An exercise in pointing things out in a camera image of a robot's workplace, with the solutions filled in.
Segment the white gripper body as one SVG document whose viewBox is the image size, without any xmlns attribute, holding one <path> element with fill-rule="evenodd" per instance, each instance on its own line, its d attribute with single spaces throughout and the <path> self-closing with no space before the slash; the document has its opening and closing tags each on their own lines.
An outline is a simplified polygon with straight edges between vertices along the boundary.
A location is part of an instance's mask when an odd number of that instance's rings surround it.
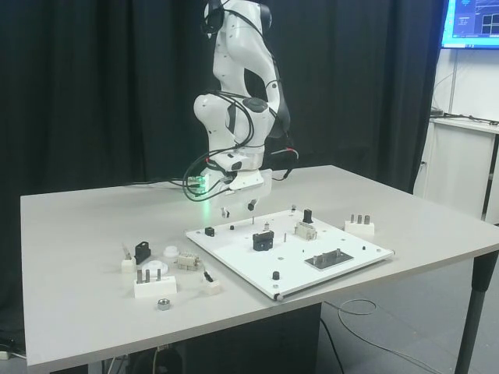
<svg viewBox="0 0 499 374">
<path fill-rule="evenodd" d="M 206 168 L 203 171 L 205 189 L 212 203 L 250 203 L 271 191 L 272 171 L 237 171 L 224 175 Z"/>
</svg>

